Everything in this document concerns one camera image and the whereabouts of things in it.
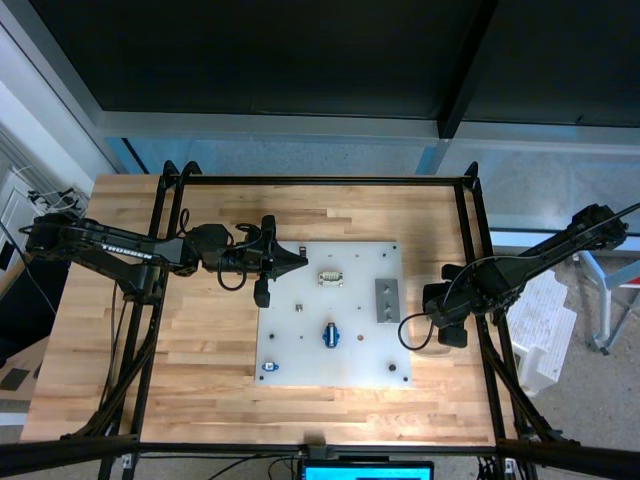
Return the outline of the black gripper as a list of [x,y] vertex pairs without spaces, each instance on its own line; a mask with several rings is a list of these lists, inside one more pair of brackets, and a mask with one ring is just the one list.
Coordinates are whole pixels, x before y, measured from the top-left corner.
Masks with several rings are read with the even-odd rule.
[[444,265],[442,282],[423,287],[423,312],[438,329],[441,345],[467,345],[468,332],[464,323],[471,313],[470,295],[465,290],[466,280],[459,276],[463,268]]
[[[268,280],[274,280],[306,266],[307,258],[299,253],[285,249],[276,240],[276,222],[273,215],[266,215],[261,225],[239,223],[235,229],[243,232],[245,238],[241,242],[233,242],[227,246],[219,258],[219,285],[226,291],[235,292],[244,287],[249,274],[256,274],[253,299],[257,306],[270,305]],[[231,287],[224,283],[224,273],[241,275],[238,285]]]

